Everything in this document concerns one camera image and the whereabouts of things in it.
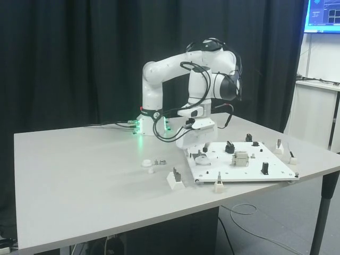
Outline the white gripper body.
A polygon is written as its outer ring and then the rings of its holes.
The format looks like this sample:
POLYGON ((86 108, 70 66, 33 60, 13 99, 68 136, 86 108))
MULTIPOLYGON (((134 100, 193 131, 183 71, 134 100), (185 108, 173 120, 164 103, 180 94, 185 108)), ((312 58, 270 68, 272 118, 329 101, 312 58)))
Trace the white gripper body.
POLYGON ((207 129, 187 130, 184 129, 177 135, 178 140, 175 141, 176 146, 180 149, 188 149, 194 146, 213 142, 217 139, 217 125, 213 125, 207 129))

